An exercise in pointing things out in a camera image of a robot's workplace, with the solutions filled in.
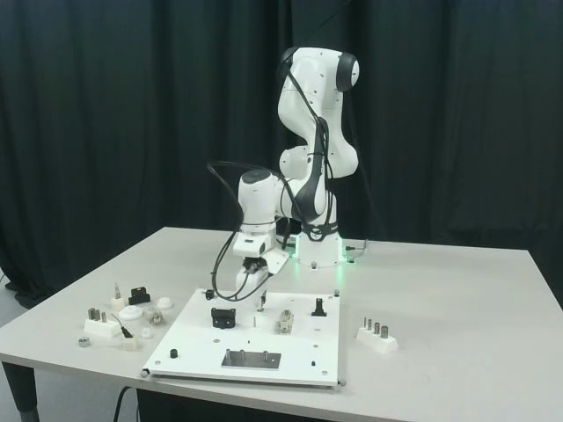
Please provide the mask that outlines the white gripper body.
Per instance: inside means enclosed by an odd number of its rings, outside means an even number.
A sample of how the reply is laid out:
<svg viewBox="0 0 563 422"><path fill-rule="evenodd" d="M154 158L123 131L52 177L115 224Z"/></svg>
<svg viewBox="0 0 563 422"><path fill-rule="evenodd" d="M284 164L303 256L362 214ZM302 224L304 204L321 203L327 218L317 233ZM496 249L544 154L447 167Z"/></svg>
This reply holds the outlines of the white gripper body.
<svg viewBox="0 0 563 422"><path fill-rule="evenodd" d="M262 297L267 291L269 271L266 268L258 270L245 270L241 268L236 276L235 298L240 302L248 301L250 304L261 304Z"/></svg>

